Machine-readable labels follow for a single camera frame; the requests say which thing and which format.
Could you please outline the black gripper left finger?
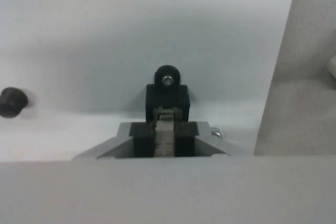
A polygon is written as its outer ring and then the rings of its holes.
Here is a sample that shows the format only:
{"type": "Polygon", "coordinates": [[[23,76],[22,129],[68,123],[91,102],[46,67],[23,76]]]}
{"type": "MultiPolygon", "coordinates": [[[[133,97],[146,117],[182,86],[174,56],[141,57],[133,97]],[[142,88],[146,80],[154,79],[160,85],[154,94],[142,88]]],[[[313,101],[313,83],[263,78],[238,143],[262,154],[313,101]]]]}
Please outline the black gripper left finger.
{"type": "Polygon", "coordinates": [[[117,135],[103,143],[98,158],[148,158],[154,154],[154,129],[146,122],[121,123],[117,135]]]}

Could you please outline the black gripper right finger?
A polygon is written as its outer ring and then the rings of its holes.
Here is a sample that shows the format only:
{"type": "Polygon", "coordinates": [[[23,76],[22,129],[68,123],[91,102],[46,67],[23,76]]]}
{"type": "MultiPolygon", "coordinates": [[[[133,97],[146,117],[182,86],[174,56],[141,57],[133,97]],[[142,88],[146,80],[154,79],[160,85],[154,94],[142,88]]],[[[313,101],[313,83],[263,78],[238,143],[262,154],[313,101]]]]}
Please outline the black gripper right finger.
{"type": "Polygon", "coordinates": [[[174,148],[176,157],[228,155],[220,130],[206,121],[175,123],[174,148]]]}

